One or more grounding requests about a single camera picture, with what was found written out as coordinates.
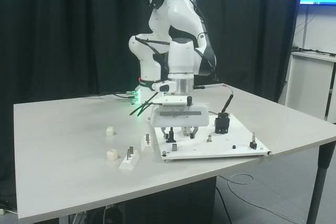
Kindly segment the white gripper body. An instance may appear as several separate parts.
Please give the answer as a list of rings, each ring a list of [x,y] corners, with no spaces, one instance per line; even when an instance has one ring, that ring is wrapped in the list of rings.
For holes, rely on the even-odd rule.
[[[208,126],[208,108],[205,105],[191,105],[186,108],[157,106],[152,111],[151,124],[153,127]]]

